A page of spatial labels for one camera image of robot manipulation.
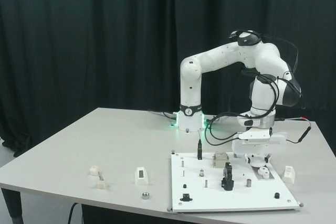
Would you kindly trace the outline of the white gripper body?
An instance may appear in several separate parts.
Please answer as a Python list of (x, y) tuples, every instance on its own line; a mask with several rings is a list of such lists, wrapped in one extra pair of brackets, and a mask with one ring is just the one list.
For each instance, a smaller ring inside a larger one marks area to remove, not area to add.
[(273, 134), (270, 139), (234, 140), (232, 150), (238, 155), (265, 155), (283, 152), (286, 148), (286, 137)]

